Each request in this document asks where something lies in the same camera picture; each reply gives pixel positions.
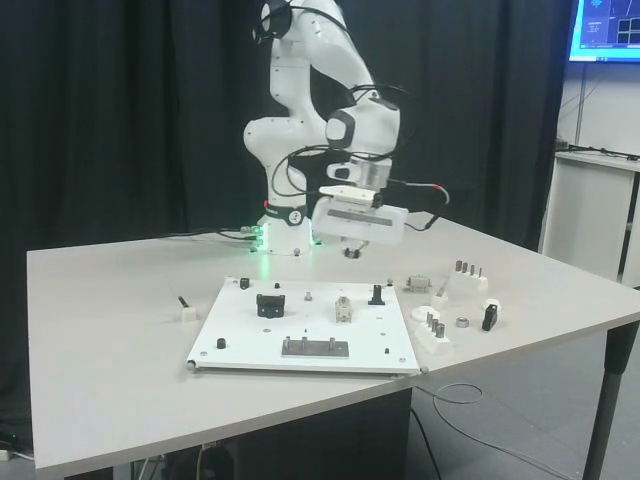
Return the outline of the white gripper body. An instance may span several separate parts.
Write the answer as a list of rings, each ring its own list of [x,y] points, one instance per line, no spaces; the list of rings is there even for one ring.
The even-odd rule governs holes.
[[[408,214],[405,208],[366,208],[323,197],[315,205],[311,224],[316,234],[393,246],[403,240]]]

